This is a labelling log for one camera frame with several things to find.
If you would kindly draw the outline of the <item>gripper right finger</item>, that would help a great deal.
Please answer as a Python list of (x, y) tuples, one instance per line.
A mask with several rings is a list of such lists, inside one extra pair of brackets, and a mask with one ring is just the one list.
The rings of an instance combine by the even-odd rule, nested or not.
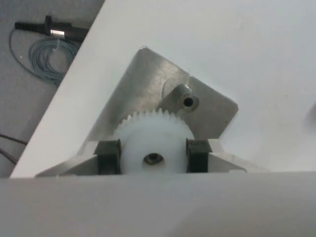
[(186, 140), (188, 173), (268, 173), (267, 168), (224, 151), (219, 139)]

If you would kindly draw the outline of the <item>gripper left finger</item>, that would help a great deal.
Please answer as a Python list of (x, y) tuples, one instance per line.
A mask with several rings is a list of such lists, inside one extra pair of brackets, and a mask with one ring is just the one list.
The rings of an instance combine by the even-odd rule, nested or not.
[(90, 141), (75, 156), (38, 173), (37, 177), (116, 175), (120, 171), (120, 140)]

